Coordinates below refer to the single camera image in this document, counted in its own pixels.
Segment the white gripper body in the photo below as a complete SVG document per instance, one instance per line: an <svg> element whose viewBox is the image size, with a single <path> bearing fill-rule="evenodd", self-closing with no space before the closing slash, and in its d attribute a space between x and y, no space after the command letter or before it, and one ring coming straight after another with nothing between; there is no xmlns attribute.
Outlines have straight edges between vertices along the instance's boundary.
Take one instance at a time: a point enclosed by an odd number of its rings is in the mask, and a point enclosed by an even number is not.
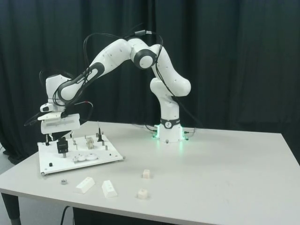
<svg viewBox="0 0 300 225"><path fill-rule="evenodd" d="M47 113L41 116L41 133L53 134L72 131L80 128L80 115L78 113L61 117L62 113Z"/></svg>

